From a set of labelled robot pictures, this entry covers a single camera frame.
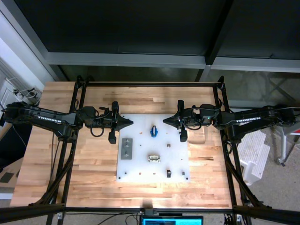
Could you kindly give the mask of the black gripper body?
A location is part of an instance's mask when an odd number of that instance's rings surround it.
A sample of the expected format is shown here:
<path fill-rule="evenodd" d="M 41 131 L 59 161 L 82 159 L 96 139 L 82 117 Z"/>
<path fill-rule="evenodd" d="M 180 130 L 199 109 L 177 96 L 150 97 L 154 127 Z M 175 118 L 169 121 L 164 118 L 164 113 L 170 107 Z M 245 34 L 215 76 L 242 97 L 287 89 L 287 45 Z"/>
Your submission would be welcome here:
<path fill-rule="evenodd" d="M 188 139 L 188 130 L 197 131 L 199 130 L 199 121 L 196 118 L 196 113 L 194 113 L 193 108 L 184 108 L 184 101 L 178 100 L 178 129 L 180 129 L 180 141 L 186 142 Z"/>
<path fill-rule="evenodd" d="M 116 143 L 115 132 L 118 130 L 119 104 L 117 101 L 114 101 L 112 102 L 111 110 L 105 107 L 100 107 L 99 109 L 104 111 L 100 115 L 100 127 L 103 131 L 105 128 L 109 128 L 111 131 L 108 134 L 108 141 L 109 143 Z"/>

